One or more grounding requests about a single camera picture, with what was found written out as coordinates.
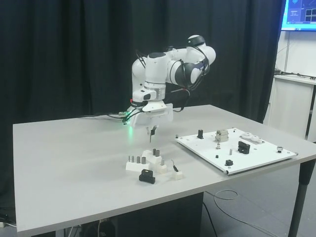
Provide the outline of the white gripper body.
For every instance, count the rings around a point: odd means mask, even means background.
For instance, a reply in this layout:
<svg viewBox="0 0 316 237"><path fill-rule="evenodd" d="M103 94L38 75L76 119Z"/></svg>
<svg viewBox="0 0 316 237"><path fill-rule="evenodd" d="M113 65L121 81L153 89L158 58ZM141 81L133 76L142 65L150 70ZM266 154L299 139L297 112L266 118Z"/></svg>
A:
<svg viewBox="0 0 316 237"><path fill-rule="evenodd" d="M143 108L138 108L132 113L129 119L129 125L138 127L159 126L173 120L173 104L148 103Z"/></svg>

